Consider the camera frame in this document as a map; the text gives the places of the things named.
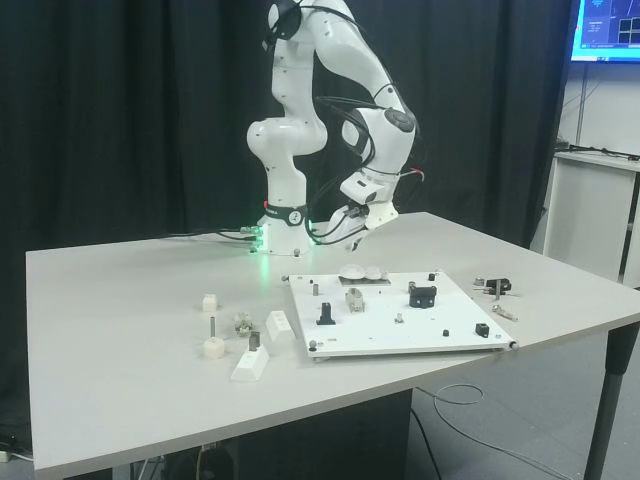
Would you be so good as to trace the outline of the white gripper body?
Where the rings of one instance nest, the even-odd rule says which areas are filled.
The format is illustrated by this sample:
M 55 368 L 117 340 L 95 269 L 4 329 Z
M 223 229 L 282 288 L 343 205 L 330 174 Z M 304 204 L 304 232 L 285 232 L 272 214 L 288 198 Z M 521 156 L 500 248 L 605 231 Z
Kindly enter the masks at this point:
M 343 250 L 349 250 L 353 240 L 362 237 L 362 243 L 371 234 L 371 230 L 366 226 L 368 216 L 368 206 L 341 207 L 332 214 L 324 231 L 313 234 L 313 241 L 317 245 L 336 245 Z

